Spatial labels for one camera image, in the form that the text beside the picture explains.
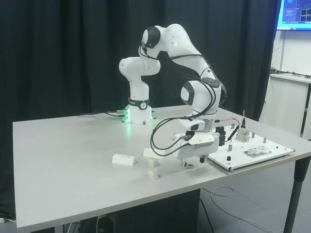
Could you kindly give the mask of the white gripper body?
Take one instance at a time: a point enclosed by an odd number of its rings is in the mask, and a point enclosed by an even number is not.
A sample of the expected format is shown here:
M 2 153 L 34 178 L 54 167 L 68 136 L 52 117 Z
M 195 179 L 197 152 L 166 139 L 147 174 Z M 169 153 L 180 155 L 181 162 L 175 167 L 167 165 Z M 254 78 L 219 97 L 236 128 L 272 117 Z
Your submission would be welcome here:
M 187 159 L 194 156 L 206 156 L 218 150 L 218 133 L 195 132 L 194 136 L 186 140 L 180 139 L 177 148 L 183 146 L 175 152 L 175 158 Z

